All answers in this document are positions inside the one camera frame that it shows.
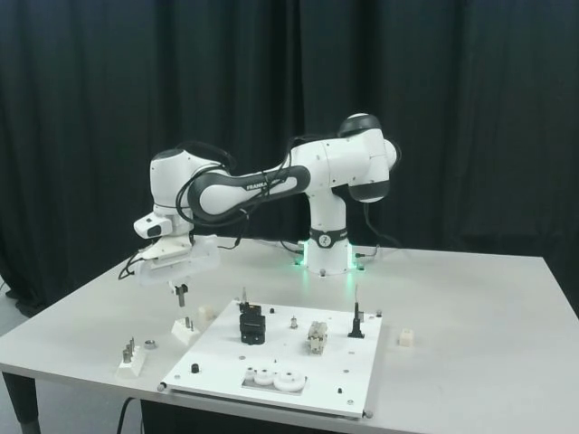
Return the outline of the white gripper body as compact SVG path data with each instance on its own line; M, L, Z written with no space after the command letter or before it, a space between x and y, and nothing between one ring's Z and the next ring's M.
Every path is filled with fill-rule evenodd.
M138 254L135 276L142 286L185 282L220 265L216 237L161 237Z

